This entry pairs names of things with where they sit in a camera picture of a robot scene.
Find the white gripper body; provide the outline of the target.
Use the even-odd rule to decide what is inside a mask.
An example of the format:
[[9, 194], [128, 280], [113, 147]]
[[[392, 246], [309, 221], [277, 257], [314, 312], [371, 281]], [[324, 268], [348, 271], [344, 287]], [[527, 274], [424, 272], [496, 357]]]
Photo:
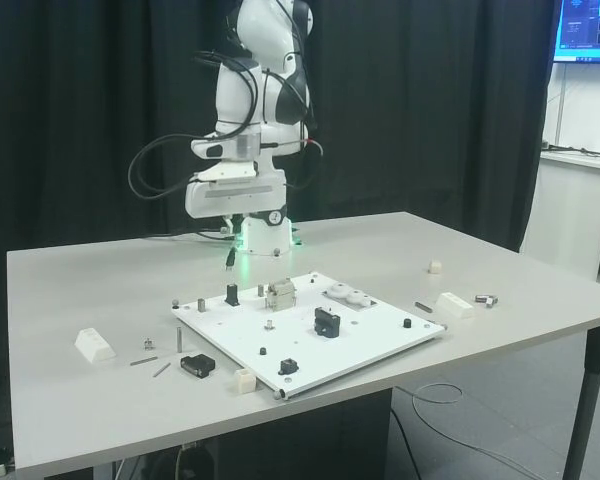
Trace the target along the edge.
[[250, 179], [194, 182], [187, 187], [186, 213], [194, 219], [280, 210], [286, 204], [283, 170]]

